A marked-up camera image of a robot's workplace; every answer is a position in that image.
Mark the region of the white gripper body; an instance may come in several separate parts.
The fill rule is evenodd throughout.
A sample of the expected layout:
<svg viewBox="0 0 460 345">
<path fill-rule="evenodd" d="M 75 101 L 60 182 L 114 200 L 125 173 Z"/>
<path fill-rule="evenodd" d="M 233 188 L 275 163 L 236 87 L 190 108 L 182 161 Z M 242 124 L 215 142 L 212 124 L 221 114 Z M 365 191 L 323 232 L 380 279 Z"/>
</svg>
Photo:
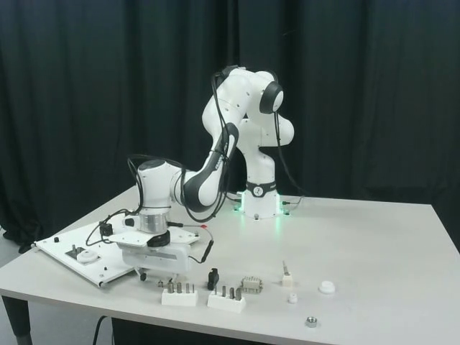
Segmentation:
<svg viewBox="0 0 460 345">
<path fill-rule="evenodd" d="M 189 244 L 168 244 L 163 247 L 133 246 L 120 243 L 125 264 L 135 269 L 149 269 L 170 274 L 185 274 L 190 270 Z"/>
</svg>

